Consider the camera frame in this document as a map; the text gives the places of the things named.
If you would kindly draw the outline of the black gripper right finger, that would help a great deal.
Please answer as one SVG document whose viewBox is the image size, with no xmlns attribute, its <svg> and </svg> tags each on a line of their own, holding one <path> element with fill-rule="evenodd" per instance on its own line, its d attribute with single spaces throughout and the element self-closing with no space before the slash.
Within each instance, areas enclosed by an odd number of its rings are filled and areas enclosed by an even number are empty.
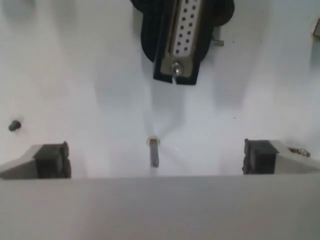
<svg viewBox="0 0 320 240">
<path fill-rule="evenodd" d="M 304 148 L 279 140 L 244 140 L 244 175 L 309 174 L 320 171 L 320 161 Z"/>
</svg>

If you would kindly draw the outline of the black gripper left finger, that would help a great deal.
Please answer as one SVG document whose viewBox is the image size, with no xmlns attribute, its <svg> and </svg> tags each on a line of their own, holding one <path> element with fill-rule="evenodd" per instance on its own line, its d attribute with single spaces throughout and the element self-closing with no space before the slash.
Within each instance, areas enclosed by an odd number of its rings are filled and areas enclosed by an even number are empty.
<svg viewBox="0 0 320 240">
<path fill-rule="evenodd" d="M 0 178 L 70 179 L 69 153 L 66 141 L 32 145 L 21 157 L 0 165 Z"/>
</svg>

